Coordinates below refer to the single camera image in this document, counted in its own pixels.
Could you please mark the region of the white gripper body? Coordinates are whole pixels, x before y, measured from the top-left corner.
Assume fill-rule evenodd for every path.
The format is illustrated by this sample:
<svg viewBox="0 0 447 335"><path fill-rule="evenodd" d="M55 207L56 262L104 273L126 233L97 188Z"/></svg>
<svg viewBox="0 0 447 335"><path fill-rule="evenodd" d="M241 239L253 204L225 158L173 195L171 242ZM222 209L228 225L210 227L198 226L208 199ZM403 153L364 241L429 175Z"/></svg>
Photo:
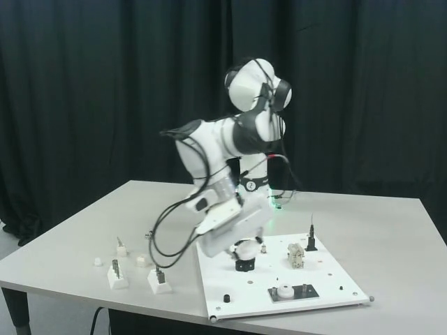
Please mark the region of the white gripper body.
<svg viewBox="0 0 447 335"><path fill-rule="evenodd" d="M199 246L209 258L226 251L244 238L263 235L272 219L272 207L261 195L248 195L212 206L199 224Z"/></svg>

